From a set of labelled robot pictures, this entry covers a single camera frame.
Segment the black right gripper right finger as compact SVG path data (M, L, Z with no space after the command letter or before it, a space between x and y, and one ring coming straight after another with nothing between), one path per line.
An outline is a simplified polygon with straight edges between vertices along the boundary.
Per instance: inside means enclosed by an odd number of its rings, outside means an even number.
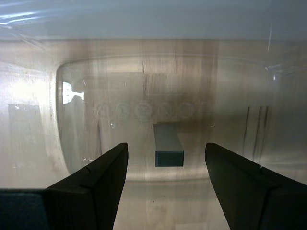
M206 166L232 230L305 230L307 186L215 143Z

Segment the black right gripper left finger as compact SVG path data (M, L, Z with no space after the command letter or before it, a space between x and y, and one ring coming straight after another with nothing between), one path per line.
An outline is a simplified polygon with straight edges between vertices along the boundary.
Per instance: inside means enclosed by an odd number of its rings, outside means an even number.
M45 190L53 230L111 230L126 180L128 145L120 143Z

